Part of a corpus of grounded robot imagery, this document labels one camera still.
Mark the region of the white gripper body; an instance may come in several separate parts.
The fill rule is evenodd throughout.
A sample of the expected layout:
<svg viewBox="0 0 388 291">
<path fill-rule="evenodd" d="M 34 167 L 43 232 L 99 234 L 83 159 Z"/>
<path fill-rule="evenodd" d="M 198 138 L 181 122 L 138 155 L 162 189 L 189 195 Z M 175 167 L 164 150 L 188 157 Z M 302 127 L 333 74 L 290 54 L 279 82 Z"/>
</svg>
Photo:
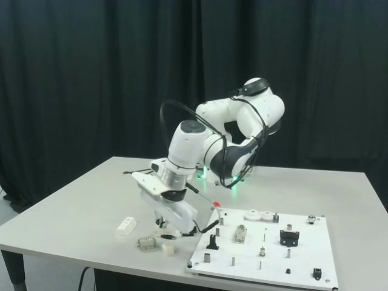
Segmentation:
<svg viewBox="0 0 388 291">
<path fill-rule="evenodd" d="M 198 212 L 184 200 L 172 201 L 163 197 L 162 193 L 154 194 L 146 190 L 142 190 L 140 196 L 157 218 L 163 218 L 181 233 L 189 233 L 194 228 Z"/>
</svg>

